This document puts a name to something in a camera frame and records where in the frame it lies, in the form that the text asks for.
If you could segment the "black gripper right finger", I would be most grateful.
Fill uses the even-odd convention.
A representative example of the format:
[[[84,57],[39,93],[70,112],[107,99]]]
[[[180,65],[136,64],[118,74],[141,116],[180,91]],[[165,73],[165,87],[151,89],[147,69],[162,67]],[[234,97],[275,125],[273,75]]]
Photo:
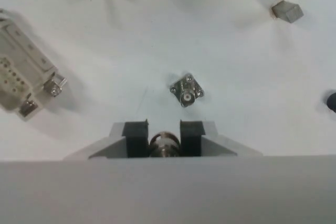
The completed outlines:
[[[263,156],[219,134],[214,121],[181,121],[180,140],[182,156]]]

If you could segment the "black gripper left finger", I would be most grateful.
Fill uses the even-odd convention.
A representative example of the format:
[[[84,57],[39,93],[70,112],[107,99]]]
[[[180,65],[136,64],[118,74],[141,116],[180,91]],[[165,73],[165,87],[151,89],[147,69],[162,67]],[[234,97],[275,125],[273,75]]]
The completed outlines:
[[[108,137],[94,144],[89,158],[145,158],[149,156],[149,124],[147,120],[118,122]]]

